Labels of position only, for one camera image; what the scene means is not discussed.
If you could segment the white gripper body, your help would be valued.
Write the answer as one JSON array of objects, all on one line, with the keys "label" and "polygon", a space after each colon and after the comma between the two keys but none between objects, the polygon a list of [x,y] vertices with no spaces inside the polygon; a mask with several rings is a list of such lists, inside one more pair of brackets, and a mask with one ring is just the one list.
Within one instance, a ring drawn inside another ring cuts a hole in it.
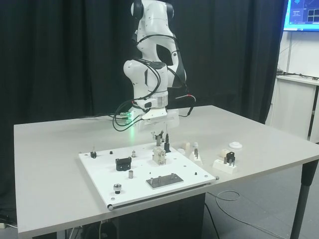
[{"label": "white gripper body", "polygon": [[179,125],[179,111],[149,111],[138,122],[139,131],[166,131]]}]

